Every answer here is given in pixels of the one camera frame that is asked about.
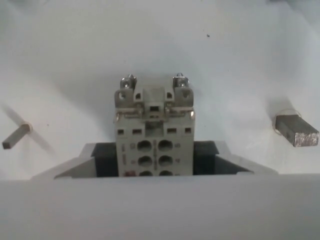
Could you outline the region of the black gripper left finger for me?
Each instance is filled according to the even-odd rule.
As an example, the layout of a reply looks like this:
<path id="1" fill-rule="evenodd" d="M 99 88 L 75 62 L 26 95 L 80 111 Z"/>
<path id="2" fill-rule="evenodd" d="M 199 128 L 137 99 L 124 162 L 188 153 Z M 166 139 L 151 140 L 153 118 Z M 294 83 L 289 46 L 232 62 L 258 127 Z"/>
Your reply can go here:
<path id="1" fill-rule="evenodd" d="M 87 179 L 117 176 L 115 142 L 87 143 L 79 156 L 41 172 L 33 179 Z"/>

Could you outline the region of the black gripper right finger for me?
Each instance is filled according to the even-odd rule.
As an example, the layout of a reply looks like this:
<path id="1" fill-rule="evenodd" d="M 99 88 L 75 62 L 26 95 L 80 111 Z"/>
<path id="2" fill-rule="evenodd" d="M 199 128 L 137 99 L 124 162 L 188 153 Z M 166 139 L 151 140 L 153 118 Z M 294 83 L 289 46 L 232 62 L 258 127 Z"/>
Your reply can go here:
<path id="1" fill-rule="evenodd" d="M 225 141 L 195 141 L 194 175 L 277 175 L 270 167 L 233 154 Z"/>

